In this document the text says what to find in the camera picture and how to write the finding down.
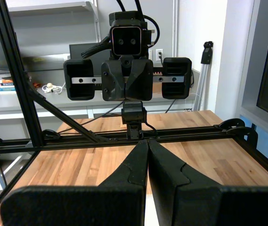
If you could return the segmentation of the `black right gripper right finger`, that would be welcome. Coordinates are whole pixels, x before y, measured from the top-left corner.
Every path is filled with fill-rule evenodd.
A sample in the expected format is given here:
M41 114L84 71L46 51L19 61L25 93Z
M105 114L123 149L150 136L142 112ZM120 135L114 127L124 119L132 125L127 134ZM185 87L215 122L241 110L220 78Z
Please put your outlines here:
M268 226L268 186L223 186L154 140L149 178L162 226Z

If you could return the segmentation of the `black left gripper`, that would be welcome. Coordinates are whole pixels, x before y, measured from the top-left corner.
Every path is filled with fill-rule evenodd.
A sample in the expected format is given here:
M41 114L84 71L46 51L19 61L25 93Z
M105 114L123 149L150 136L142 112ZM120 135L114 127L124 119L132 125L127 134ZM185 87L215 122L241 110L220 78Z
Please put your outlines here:
M161 67L155 67L149 59L107 60L100 67L100 76L94 75L90 59L64 62L70 100L93 99L96 85L101 84L105 101L149 101L154 83L161 83L163 98L185 99L189 95L191 71L192 62L186 57L167 57Z

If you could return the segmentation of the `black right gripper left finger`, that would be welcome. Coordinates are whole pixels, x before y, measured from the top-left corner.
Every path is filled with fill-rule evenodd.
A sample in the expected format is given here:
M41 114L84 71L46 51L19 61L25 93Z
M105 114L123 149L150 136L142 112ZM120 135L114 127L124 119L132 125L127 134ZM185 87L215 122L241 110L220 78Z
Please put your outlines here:
M139 141L98 186L24 186L0 206L5 226L142 226L147 141Z

